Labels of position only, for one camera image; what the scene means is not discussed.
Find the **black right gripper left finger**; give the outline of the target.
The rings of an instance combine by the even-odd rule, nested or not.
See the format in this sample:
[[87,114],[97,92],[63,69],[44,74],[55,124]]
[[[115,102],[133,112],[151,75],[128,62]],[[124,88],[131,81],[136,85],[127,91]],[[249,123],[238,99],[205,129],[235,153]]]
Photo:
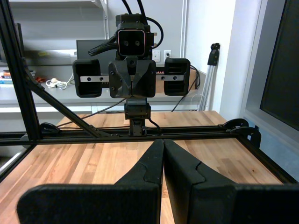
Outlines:
[[22,224],[157,224],[164,143],[154,141],[115,184],[43,184],[17,203]]

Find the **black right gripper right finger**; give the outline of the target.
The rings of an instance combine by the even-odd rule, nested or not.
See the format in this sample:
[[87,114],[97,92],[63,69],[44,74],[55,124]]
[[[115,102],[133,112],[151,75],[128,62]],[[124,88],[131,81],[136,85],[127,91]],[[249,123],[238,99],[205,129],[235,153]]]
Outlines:
[[299,220],[297,184],[238,184],[172,140],[164,174],[177,224],[291,224]]

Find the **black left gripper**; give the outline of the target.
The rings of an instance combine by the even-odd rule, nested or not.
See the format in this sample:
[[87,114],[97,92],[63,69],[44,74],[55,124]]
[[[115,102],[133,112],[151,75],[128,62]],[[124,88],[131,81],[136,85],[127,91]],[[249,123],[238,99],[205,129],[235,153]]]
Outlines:
[[186,58],[167,58],[159,75],[155,61],[126,58],[112,61],[107,75],[101,74],[97,59],[76,60],[72,68],[80,98],[101,96],[104,83],[108,84],[112,98],[131,98],[154,97],[157,81],[163,82],[165,95],[185,95],[189,88],[190,66]]

